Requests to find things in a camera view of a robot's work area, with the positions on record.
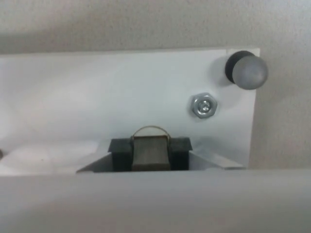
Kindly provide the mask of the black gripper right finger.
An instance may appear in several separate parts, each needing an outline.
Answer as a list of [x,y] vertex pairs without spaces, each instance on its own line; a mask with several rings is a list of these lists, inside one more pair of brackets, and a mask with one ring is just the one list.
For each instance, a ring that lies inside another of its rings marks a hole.
[[171,138],[169,142],[171,170],[244,170],[244,165],[209,150],[202,141],[188,137]]

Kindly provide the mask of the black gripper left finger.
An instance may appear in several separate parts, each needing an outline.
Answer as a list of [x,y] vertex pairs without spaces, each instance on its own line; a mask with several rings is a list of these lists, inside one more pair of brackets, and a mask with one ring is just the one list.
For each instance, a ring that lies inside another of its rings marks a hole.
[[112,139],[108,155],[82,167],[76,173],[130,172],[133,163],[133,146],[130,138]]

